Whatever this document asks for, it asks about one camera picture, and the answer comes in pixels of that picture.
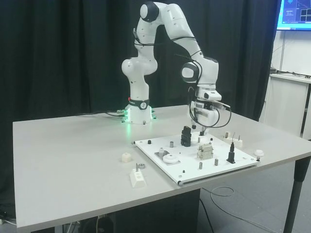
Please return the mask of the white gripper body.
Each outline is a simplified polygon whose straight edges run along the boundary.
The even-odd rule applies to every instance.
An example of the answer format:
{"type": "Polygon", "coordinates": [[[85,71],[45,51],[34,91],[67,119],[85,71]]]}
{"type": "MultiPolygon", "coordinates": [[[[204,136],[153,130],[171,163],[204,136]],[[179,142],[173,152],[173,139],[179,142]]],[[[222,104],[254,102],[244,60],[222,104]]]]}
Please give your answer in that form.
{"type": "Polygon", "coordinates": [[[219,121],[220,114],[212,102],[192,101],[190,104],[190,117],[193,123],[203,127],[214,127],[219,121]]]}

